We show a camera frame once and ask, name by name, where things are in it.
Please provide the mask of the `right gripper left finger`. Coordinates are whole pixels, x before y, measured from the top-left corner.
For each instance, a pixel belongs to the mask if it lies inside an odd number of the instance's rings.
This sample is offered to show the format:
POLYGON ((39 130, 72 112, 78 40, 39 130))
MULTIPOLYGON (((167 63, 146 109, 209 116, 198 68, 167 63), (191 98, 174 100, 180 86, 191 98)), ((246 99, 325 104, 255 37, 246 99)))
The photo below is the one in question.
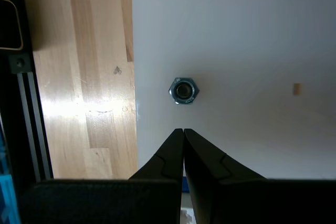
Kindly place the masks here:
POLYGON ((175 129, 160 148, 129 180, 172 179, 178 182, 183 177, 183 130, 175 129))

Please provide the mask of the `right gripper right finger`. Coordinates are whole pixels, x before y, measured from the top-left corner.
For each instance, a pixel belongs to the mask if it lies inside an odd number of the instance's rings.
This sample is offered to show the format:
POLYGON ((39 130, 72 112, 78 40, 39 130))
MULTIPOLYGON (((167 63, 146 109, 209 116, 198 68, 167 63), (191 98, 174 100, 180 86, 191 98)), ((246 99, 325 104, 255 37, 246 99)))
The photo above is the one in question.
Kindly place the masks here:
POLYGON ((197 223, 259 223, 266 179, 192 129, 185 129, 184 165, 197 223))

